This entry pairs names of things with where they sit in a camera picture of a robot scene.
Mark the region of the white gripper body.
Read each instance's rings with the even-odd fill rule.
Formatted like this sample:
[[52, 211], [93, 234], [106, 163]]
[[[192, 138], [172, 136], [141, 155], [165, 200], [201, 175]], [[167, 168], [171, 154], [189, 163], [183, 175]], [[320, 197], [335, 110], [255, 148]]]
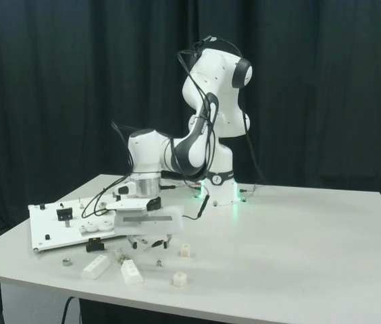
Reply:
[[116, 210], [115, 233], [119, 236], [163, 236], [180, 233], [184, 207], [173, 205], [154, 211]]

